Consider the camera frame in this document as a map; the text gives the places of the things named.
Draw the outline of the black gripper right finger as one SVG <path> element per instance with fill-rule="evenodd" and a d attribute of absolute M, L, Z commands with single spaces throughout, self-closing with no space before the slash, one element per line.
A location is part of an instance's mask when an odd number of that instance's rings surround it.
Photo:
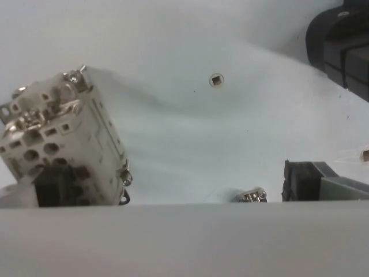
<path fill-rule="evenodd" d="M 368 200 L 368 185 L 339 176 L 325 162 L 286 160 L 281 195 L 283 202 Z"/>

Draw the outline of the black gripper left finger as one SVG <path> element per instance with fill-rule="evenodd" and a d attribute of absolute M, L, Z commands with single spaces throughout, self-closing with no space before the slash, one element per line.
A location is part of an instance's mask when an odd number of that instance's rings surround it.
<path fill-rule="evenodd" d="M 1 188 L 1 207 L 73 207 L 82 189 L 71 166 L 34 167 Z"/>

